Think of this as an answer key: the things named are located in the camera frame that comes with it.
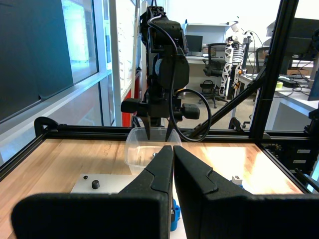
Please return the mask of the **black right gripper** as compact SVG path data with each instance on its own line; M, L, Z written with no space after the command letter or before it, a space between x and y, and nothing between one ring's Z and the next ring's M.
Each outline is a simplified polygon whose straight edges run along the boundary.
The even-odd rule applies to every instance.
M196 104L186 104L181 103L179 96L176 96L176 93L180 92L175 91L172 96L172 108L174 118L176 120L182 120L183 118L198 120L200 116L200 109ZM168 101L169 92L165 92L164 98L159 101L151 101L149 94L146 94L146 97L143 101L135 98L127 98L121 103L121 112L123 113L137 113L138 117L142 117L142 122L144 124L146 135L148 140L150 140L150 127L151 122L150 118L169 118L169 101ZM165 135L165 140L168 141L172 130L174 129L172 119L169 118L167 131Z

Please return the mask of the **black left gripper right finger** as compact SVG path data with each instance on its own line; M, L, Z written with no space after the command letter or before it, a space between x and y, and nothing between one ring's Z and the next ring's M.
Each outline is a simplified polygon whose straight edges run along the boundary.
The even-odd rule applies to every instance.
M310 239L319 234L315 194L254 195L181 146L174 180L189 239Z

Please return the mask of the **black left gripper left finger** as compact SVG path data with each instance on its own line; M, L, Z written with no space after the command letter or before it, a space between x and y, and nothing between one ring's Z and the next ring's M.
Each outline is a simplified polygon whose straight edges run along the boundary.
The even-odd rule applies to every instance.
M11 213L18 239L167 239L173 151L164 146L117 194L35 194Z

